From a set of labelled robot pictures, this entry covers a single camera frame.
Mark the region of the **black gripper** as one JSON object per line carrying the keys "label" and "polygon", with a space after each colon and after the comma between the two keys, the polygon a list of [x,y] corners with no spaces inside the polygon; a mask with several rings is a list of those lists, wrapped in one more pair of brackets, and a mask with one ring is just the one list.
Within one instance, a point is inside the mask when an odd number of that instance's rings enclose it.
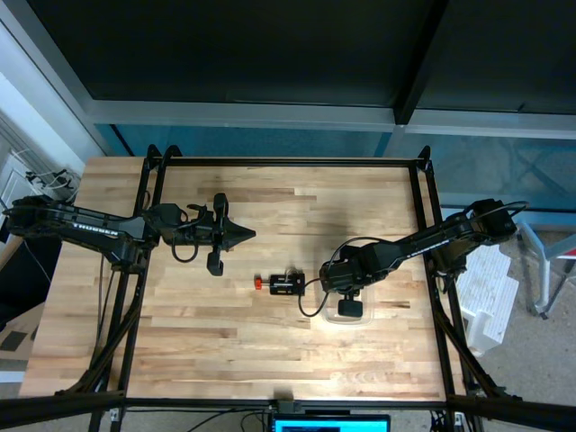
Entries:
{"label": "black gripper", "polygon": [[177,245],[192,245],[194,251],[191,257],[178,257],[177,261],[184,264],[191,263],[196,259],[200,246],[209,246],[211,252],[207,256],[207,269],[213,276],[222,276],[221,251],[224,249],[225,221],[227,221],[227,232],[230,234],[228,250],[254,238],[256,232],[228,219],[229,202],[224,193],[214,195],[212,211],[209,211],[206,205],[189,204],[188,208],[197,210],[198,215],[177,228]]}
{"label": "black gripper", "polygon": [[337,315],[350,319],[364,316],[364,305],[356,297],[374,283],[374,276],[367,273],[356,259],[326,262],[319,270],[319,279],[325,293],[341,296],[337,303]]}

